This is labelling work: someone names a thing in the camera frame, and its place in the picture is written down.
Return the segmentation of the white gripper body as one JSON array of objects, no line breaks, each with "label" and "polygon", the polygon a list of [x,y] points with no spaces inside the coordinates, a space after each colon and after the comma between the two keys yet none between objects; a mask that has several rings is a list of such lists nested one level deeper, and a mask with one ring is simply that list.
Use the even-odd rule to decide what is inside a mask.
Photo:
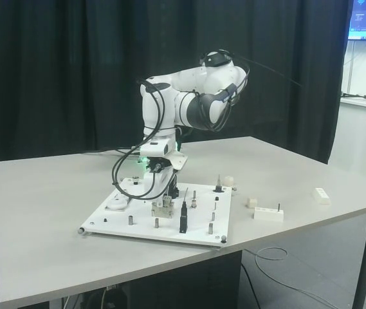
[{"label": "white gripper body", "polygon": [[143,198],[153,199],[165,190],[168,182],[172,178],[173,169],[163,169],[154,173],[147,171],[143,176]]}]

